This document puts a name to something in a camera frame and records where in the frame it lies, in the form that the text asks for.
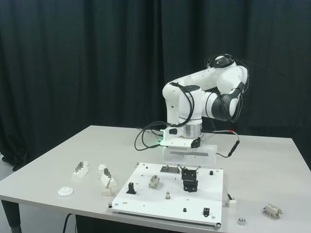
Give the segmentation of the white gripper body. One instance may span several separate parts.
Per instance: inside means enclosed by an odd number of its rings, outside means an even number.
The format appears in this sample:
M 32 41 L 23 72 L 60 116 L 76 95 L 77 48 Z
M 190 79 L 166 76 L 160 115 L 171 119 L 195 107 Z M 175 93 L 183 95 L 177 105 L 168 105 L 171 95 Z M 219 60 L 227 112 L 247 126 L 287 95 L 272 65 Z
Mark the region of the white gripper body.
M 167 165 L 211 167 L 216 164 L 216 153 L 216 145 L 201 145 L 198 148 L 165 148 L 163 160 Z

